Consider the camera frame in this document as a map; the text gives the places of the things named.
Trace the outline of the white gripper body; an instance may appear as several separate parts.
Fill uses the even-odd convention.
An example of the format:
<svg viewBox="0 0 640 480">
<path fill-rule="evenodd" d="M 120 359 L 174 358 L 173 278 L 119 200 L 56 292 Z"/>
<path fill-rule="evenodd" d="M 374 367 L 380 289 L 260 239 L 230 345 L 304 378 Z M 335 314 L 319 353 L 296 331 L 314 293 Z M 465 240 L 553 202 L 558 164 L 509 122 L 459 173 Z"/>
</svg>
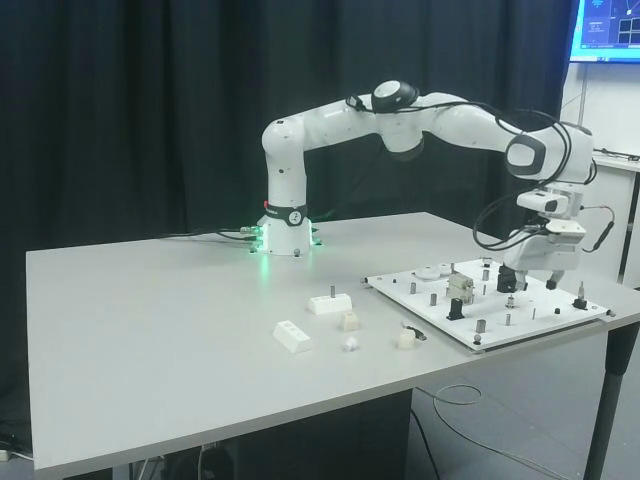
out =
<svg viewBox="0 0 640 480">
<path fill-rule="evenodd" d="M 522 240 L 531 232 L 519 232 L 514 240 Z M 584 234 L 533 235 L 506 251 L 503 263 L 516 271 L 571 271 L 579 264 Z"/>
</svg>

